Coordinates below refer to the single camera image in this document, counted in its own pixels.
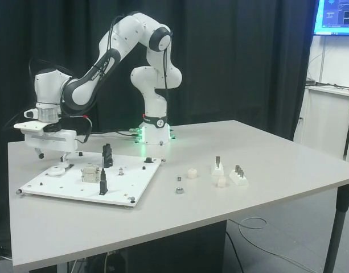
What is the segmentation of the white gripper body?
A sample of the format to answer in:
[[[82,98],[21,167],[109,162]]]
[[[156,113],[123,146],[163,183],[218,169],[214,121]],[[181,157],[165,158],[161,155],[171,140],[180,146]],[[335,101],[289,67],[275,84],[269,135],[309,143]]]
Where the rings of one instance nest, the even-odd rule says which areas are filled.
[[[54,151],[76,151],[76,131],[60,130],[54,133],[44,132],[42,135],[26,134],[24,141],[33,148]]]

